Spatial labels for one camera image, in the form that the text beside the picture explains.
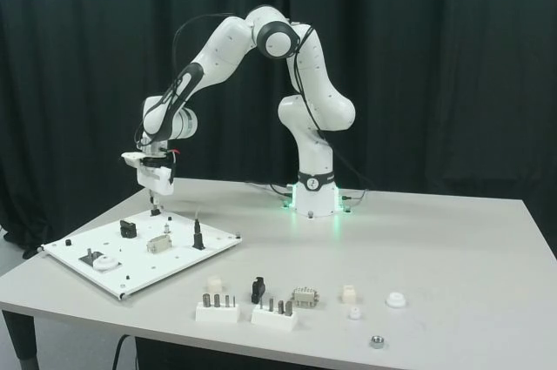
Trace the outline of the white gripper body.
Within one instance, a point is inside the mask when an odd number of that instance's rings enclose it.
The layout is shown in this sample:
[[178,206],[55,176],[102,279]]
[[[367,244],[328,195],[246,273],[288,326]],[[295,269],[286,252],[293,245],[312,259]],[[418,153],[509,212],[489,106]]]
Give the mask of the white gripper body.
[[173,194],[174,184],[171,182],[172,169],[162,167],[145,167],[140,165],[137,168],[138,184],[157,194]]

